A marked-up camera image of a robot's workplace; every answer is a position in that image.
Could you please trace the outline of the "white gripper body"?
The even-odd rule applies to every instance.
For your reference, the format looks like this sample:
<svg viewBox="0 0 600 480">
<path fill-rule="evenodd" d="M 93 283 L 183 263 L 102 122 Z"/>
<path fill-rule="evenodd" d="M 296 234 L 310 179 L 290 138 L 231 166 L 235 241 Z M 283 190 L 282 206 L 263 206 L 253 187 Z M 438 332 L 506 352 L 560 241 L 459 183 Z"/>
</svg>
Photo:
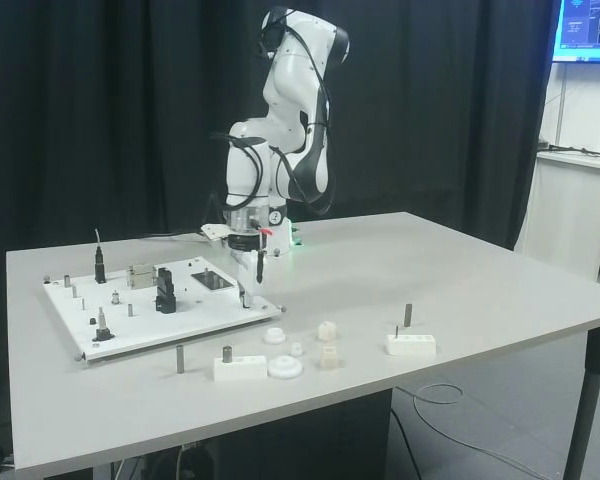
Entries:
<svg viewBox="0 0 600 480">
<path fill-rule="evenodd" d="M 237 282 L 239 289 L 246 295 L 259 296 L 264 285 L 264 267 L 266 252 L 251 250 L 249 252 L 233 250 L 232 257 L 237 262 Z"/>
</svg>

